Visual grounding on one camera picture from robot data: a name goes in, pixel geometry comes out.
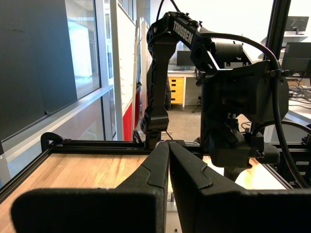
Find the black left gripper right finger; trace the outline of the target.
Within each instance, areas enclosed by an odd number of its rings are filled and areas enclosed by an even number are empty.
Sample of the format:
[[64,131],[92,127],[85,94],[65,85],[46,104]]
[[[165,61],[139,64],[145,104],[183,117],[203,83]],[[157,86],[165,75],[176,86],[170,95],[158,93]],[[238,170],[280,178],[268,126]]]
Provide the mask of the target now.
[[170,143],[170,176],[185,233],[308,233],[311,192],[247,190]]

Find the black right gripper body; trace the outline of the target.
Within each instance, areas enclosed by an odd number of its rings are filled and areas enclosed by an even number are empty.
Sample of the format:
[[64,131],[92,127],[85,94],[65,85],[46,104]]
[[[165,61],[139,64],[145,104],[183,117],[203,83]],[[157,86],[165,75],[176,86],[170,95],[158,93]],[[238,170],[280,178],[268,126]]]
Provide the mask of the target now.
[[261,139],[239,131],[235,117],[255,123],[274,121],[273,91],[278,84],[280,117],[289,109],[289,87],[281,71],[270,75],[273,65],[265,60],[253,65],[218,71],[202,83],[200,146],[217,167],[247,167],[249,159],[263,152]]

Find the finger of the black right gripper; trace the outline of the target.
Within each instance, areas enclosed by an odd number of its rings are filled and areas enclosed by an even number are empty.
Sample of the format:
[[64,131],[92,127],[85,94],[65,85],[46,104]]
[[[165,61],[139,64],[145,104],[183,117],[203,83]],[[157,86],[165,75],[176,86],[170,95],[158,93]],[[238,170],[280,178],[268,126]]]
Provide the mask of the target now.
[[238,176],[245,170],[251,169],[252,166],[247,167],[232,167],[228,166],[224,168],[224,177],[230,179],[231,181],[235,182]]

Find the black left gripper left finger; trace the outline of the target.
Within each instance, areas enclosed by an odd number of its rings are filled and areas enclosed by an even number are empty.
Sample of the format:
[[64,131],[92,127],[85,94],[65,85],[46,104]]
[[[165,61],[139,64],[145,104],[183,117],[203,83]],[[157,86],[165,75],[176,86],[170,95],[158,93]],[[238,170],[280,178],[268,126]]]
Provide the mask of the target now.
[[169,146],[159,143],[112,189],[35,189],[11,207],[18,233],[163,233]]

